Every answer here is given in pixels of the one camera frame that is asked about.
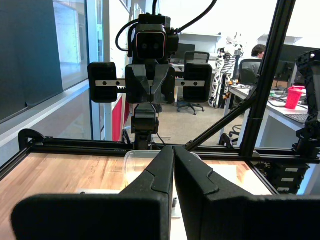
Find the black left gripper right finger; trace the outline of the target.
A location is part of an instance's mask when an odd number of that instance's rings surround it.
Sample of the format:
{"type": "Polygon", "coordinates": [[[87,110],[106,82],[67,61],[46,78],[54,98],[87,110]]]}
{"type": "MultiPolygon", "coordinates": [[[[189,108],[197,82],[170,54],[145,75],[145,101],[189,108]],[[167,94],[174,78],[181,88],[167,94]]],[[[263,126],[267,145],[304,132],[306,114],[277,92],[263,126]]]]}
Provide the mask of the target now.
{"type": "Polygon", "coordinates": [[[175,186],[190,240],[317,240],[320,198],[253,195],[183,147],[174,148],[175,186]]]}

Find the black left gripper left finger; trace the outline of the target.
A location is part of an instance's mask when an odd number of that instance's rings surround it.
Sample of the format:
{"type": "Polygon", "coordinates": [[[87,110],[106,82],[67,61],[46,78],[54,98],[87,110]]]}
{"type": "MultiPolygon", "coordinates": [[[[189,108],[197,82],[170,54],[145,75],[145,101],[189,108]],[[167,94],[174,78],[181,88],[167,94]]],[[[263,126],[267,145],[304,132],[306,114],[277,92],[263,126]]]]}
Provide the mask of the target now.
{"type": "Polygon", "coordinates": [[[118,194],[37,194],[11,214],[18,240],[168,240],[174,150],[164,147],[118,194]]]}

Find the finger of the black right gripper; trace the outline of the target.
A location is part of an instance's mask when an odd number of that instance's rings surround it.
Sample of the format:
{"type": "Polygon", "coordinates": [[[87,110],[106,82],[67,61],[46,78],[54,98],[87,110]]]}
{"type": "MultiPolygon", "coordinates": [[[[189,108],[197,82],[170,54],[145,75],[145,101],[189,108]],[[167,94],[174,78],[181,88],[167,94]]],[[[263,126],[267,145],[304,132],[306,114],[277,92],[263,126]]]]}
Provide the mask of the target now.
{"type": "Polygon", "coordinates": [[[126,101],[128,103],[149,103],[151,88],[146,66],[130,64],[125,68],[126,101]]]}
{"type": "Polygon", "coordinates": [[[172,104],[175,101],[175,69],[171,65],[156,65],[151,86],[151,102],[172,104]]]}

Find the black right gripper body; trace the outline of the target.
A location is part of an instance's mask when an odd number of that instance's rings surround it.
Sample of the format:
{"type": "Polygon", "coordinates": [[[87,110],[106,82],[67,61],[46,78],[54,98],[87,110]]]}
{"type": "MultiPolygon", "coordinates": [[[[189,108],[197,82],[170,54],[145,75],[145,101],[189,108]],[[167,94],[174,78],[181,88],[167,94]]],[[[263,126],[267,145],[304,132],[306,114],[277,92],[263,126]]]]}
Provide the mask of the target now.
{"type": "MultiPolygon", "coordinates": [[[[150,103],[152,103],[156,65],[151,71],[147,70],[146,65],[145,69],[150,86],[150,103]]],[[[87,70],[90,96],[95,103],[113,103],[119,94],[126,95],[126,69],[124,78],[117,78],[116,65],[113,62],[93,62],[89,64],[87,70]]],[[[213,69],[208,63],[187,63],[183,72],[175,71],[175,88],[183,88],[184,101],[205,103],[211,94],[212,72],[213,69]]]]}

